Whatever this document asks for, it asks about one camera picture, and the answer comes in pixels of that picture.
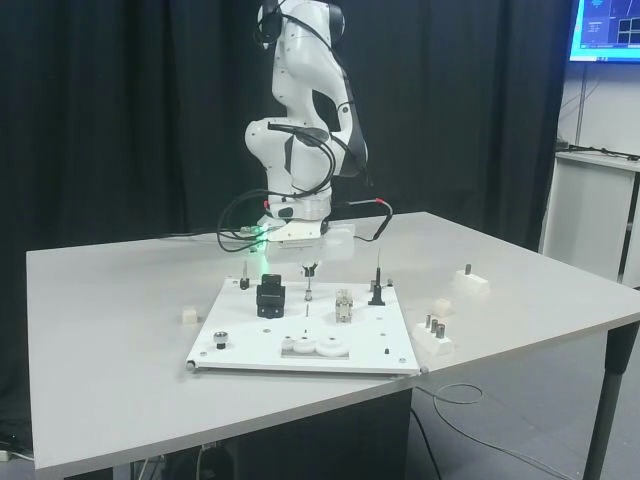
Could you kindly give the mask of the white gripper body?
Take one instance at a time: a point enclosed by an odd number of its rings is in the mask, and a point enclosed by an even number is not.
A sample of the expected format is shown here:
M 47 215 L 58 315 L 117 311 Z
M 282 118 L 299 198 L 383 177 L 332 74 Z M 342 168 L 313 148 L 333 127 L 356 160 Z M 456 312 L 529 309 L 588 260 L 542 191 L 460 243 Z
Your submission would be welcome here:
M 333 261 L 348 260 L 354 254 L 354 224 L 330 224 L 328 230 L 319 233 L 320 226 L 314 224 L 282 227 L 268 235 L 268 261 Z

